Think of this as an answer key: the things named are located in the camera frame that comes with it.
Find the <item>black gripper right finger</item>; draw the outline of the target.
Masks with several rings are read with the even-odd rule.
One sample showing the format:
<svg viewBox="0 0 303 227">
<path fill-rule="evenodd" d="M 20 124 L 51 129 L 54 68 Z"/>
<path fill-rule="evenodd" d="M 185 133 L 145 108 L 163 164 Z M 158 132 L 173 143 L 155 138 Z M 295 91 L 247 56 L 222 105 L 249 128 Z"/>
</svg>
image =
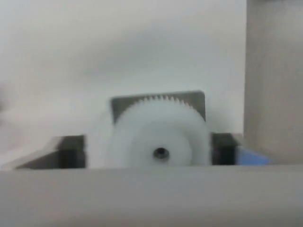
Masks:
<svg viewBox="0 0 303 227">
<path fill-rule="evenodd" d="M 240 145 L 230 133 L 211 133 L 212 164 L 215 166 L 266 166 L 272 160 Z"/>
</svg>

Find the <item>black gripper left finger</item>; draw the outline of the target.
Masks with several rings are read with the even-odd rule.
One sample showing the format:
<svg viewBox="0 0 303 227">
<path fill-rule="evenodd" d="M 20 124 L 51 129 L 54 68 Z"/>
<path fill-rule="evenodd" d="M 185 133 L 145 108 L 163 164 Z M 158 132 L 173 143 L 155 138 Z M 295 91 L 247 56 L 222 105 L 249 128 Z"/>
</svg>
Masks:
<svg viewBox="0 0 303 227">
<path fill-rule="evenodd" d="M 41 150 L 14 162 L 14 169 L 76 169 L 85 167 L 85 135 L 54 137 Z"/>
</svg>

